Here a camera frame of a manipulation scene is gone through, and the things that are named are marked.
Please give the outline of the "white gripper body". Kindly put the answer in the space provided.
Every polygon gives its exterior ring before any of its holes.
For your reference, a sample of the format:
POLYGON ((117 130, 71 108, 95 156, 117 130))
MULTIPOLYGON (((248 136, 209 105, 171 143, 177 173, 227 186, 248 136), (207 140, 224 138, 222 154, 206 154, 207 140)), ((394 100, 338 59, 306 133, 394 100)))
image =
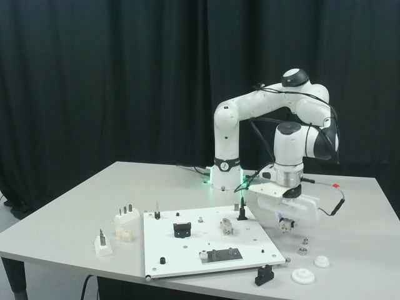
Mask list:
POLYGON ((260 208, 281 214, 285 218, 318 221, 320 199, 308 195, 297 198, 284 199, 257 195, 257 203, 260 208))

